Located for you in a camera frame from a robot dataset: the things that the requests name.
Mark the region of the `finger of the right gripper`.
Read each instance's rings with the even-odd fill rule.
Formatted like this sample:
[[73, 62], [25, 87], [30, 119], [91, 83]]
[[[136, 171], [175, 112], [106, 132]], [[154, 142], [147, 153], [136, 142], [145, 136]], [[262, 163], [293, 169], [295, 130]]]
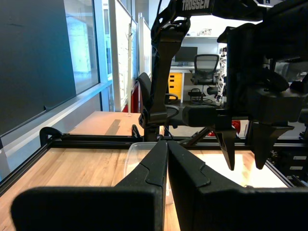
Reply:
[[288, 122], [298, 121], [303, 105], [304, 94], [298, 91], [276, 92], [264, 87], [249, 87], [252, 146], [258, 169], [265, 165], [278, 138], [294, 129]]
[[237, 130], [232, 126], [232, 116], [225, 109], [217, 109], [217, 118], [213, 132], [218, 140], [228, 168], [233, 171], [235, 166], [235, 138]]

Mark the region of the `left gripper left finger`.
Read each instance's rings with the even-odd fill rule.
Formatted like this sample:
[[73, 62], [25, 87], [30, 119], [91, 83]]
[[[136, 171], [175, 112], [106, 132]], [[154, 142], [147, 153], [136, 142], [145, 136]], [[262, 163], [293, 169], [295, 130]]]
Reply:
[[11, 205], [18, 231], [161, 231], [168, 148], [159, 141], [114, 187], [36, 187]]

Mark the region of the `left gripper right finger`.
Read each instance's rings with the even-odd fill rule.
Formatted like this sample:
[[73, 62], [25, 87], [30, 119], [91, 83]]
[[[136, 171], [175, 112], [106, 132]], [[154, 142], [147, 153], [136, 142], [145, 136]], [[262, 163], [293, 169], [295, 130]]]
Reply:
[[305, 231], [305, 188], [245, 188], [210, 168], [175, 141], [168, 173], [183, 231]]

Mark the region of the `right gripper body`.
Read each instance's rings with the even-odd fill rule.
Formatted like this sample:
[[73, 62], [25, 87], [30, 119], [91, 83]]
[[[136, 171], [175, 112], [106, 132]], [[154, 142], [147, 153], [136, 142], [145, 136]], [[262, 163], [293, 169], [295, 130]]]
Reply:
[[[264, 87], [276, 92], [291, 89], [303, 93], [302, 114], [308, 96], [307, 85], [300, 81], [289, 84], [275, 72], [271, 63], [307, 60], [306, 23], [244, 24], [237, 28], [226, 28], [219, 39], [227, 42], [225, 110], [230, 116], [252, 120], [249, 115], [249, 87]], [[190, 127], [212, 126], [218, 116], [216, 110], [208, 106], [185, 107], [182, 113], [184, 124]]]

